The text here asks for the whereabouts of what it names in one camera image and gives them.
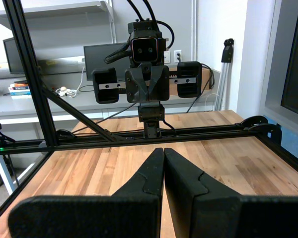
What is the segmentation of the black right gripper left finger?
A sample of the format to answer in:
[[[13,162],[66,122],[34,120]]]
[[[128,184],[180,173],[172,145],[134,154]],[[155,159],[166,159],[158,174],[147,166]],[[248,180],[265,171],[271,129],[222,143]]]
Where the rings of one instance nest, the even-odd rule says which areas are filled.
[[[158,238],[163,149],[156,148],[111,196],[34,196],[8,216],[13,238]]]

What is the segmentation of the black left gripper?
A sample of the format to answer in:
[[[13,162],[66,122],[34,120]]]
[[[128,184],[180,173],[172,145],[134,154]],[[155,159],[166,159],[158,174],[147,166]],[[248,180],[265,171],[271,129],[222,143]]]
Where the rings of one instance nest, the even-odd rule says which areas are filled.
[[[93,87],[97,103],[112,104],[126,94],[129,103],[167,101],[170,85],[177,86],[180,98],[195,98],[202,92],[202,65],[198,61],[180,62],[176,70],[166,65],[142,63],[125,71],[125,82],[119,82],[116,69],[94,70]]]

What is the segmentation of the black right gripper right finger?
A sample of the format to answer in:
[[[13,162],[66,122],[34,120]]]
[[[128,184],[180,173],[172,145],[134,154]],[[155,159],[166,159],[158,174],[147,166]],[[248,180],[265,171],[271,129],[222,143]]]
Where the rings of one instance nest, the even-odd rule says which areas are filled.
[[[241,195],[175,150],[164,154],[178,238],[298,238],[298,196]]]

